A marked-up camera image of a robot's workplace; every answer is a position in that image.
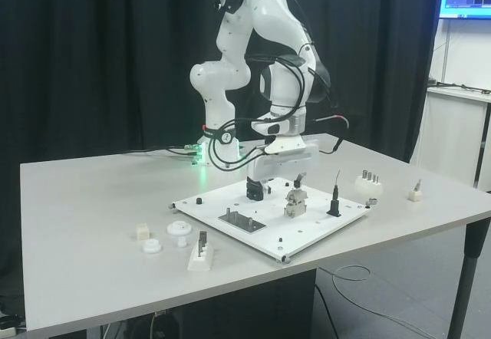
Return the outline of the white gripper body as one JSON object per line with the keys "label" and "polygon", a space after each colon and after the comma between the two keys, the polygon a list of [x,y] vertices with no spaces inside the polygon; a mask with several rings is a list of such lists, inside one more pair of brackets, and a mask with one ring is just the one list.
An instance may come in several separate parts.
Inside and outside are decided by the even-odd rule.
{"label": "white gripper body", "polygon": [[261,155],[247,166],[253,181],[307,173],[318,165],[319,141],[303,138],[275,138]]}

